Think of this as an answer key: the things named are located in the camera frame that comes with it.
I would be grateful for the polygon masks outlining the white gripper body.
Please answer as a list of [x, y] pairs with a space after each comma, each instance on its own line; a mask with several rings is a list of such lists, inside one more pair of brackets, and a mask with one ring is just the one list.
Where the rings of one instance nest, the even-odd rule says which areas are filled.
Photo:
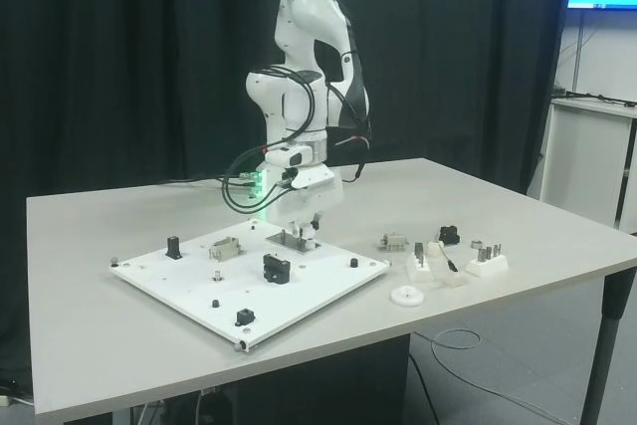
[[338, 205], [343, 198], [342, 180], [335, 176], [317, 187], [289, 192], [268, 207], [268, 221], [275, 224], [310, 224], [316, 216]]

